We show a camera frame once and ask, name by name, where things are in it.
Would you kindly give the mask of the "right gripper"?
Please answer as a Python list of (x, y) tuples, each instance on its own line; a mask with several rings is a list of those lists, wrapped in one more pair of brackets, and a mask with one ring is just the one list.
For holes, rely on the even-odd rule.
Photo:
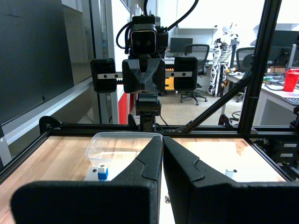
[(114, 59), (91, 61), (94, 90), (97, 93), (115, 92), (123, 85), (125, 93), (162, 93), (167, 77), (174, 78), (174, 90), (196, 89), (198, 60), (193, 56), (177, 56), (174, 64), (162, 58), (123, 60), (121, 72), (116, 72)]

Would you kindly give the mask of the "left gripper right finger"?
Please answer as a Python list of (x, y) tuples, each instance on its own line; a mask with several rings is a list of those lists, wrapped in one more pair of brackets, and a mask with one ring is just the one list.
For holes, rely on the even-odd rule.
[(164, 175), (177, 224), (296, 224), (297, 182), (236, 182), (164, 137)]

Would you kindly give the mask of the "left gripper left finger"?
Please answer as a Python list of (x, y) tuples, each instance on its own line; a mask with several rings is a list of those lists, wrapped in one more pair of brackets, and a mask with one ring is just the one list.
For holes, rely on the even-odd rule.
[(18, 224), (157, 224), (163, 142), (154, 137), (109, 182), (40, 181), (10, 200)]

